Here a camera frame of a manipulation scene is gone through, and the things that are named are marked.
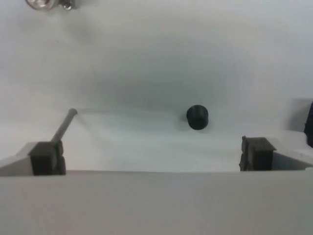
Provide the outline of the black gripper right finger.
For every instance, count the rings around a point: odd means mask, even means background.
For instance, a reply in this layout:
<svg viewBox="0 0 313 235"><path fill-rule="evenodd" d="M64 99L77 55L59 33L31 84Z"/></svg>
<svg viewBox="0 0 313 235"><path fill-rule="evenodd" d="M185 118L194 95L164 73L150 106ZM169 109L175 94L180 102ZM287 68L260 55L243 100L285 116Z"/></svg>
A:
<svg viewBox="0 0 313 235"><path fill-rule="evenodd" d="M294 171L313 168L313 158L284 147L278 139L242 137L240 171Z"/></svg>

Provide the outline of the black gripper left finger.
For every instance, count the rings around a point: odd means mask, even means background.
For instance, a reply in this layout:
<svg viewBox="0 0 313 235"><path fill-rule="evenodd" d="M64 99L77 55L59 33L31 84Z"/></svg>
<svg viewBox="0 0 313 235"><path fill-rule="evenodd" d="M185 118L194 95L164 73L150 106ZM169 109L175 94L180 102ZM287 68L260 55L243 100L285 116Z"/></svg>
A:
<svg viewBox="0 0 313 235"><path fill-rule="evenodd" d="M63 143L29 142L13 156L0 161L1 177L66 175Z"/></svg>

